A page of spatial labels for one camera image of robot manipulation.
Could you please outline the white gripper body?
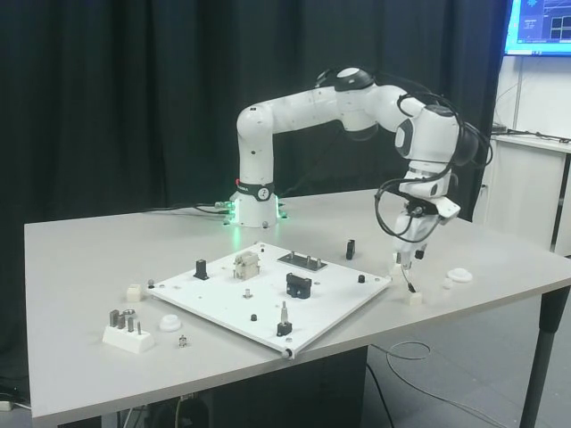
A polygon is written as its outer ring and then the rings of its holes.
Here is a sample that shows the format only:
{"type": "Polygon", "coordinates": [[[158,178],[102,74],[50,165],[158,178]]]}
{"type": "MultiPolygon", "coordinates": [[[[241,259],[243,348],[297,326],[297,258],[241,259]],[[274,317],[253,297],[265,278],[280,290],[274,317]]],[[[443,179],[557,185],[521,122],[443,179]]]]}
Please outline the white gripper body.
{"type": "Polygon", "coordinates": [[[395,222],[393,247],[396,251],[417,251],[427,245],[431,234],[431,216],[412,217],[402,210],[395,222]]]}

